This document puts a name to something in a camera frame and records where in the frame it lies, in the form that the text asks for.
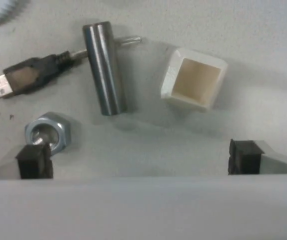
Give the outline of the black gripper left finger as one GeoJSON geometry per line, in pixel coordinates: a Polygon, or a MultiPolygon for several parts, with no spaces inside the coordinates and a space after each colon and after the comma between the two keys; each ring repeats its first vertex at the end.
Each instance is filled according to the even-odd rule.
{"type": "Polygon", "coordinates": [[[53,178],[51,150],[47,143],[16,146],[0,159],[0,180],[53,178]]]}

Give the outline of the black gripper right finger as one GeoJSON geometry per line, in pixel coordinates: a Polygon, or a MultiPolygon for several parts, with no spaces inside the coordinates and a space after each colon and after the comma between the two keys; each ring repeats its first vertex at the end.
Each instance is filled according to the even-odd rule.
{"type": "Polygon", "coordinates": [[[287,156],[263,140],[230,140],[229,175],[287,174],[287,156]]]}

